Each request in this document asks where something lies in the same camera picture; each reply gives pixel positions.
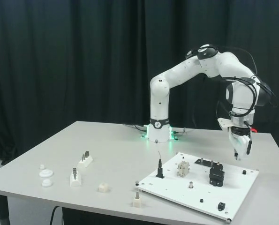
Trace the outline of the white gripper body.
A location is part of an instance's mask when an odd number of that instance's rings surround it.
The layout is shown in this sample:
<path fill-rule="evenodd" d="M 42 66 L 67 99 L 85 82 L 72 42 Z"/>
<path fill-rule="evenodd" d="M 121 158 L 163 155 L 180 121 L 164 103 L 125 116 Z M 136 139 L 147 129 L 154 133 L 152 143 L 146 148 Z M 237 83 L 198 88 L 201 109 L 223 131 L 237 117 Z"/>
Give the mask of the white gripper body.
<path fill-rule="evenodd" d="M 243 152 L 243 159 L 250 155 L 250 150 L 252 146 L 252 140 L 247 135 L 235 135 L 229 132 L 229 141 L 234 149 L 234 158 L 236 160 L 236 152 Z"/>

